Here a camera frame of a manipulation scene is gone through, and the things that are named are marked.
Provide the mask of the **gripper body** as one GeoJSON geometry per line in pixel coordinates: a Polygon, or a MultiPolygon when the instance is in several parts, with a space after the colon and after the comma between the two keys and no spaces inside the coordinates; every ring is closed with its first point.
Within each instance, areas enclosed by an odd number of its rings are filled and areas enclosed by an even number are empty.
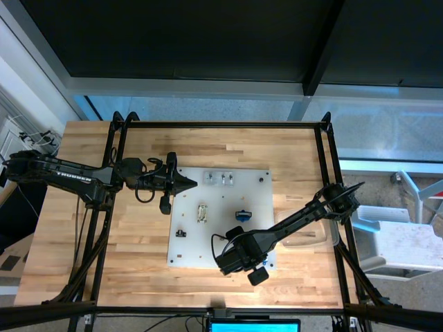
{"type": "Polygon", "coordinates": [[[155,173],[153,175],[153,192],[162,192],[163,195],[160,198],[159,208],[162,214],[171,213],[170,195],[172,194],[174,187],[174,176],[177,168],[177,155],[175,152],[169,152],[166,157],[166,161],[159,166],[155,167],[155,173]]]}
{"type": "Polygon", "coordinates": [[[237,226],[226,233],[229,244],[233,247],[226,251],[226,274],[253,270],[247,275],[252,286],[257,286],[269,278],[266,268],[257,268],[267,258],[269,249],[260,247],[260,240],[269,240],[271,231],[251,230],[245,232],[237,226]]]}

